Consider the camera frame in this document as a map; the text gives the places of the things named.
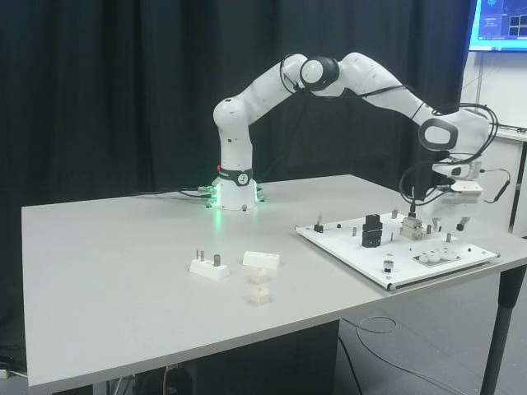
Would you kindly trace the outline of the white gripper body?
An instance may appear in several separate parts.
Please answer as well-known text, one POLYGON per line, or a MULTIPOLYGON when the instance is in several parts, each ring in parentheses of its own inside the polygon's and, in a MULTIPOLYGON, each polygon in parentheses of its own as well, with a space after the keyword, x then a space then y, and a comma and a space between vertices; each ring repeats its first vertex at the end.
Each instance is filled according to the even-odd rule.
POLYGON ((424 212, 434 218, 463 218, 475 216, 479 209, 478 194, 440 193, 424 207, 424 212))

